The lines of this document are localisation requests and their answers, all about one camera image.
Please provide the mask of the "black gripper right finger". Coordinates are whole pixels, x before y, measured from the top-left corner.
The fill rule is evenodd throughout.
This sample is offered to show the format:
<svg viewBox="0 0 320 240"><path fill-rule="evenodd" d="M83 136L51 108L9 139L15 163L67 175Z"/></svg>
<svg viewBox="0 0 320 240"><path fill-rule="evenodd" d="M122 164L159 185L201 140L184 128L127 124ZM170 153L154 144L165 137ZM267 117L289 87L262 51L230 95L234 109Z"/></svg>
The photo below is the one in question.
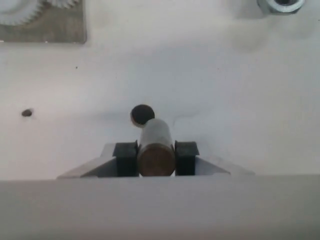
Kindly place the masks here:
<svg viewBox="0 0 320 240"><path fill-rule="evenodd" d="M174 143L176 176L212 176L216 174L254 176L255 173L214 155L200 155L195 141Z"/></svg>

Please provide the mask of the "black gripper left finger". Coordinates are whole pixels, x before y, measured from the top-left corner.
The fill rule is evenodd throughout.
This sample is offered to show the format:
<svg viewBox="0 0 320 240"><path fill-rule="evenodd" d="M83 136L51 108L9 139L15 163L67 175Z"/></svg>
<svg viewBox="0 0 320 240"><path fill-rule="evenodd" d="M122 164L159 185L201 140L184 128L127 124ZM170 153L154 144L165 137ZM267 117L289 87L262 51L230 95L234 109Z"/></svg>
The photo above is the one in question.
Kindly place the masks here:
<svg viewBox="0 0 320 240"><path fill-rule="evenodd" d="M99 157L59 175L58 179L138 177L138 142L108 143Z"/></svg>

